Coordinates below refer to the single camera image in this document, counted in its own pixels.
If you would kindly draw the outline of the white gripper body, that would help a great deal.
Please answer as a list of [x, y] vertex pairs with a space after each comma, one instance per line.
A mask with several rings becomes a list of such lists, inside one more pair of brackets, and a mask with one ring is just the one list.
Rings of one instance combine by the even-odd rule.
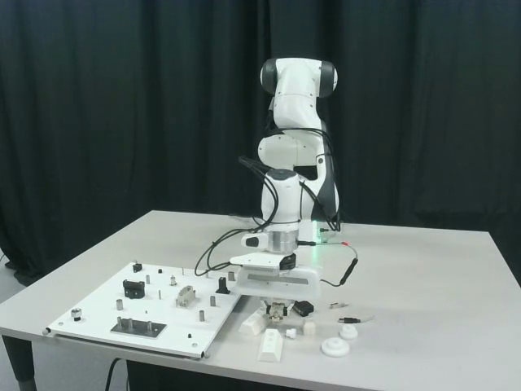
[[318, 271], [309, 267], [292, 270], [242, 268], [235, 283], [242, 295], [284, 300], [314, 300], [321, 296]]

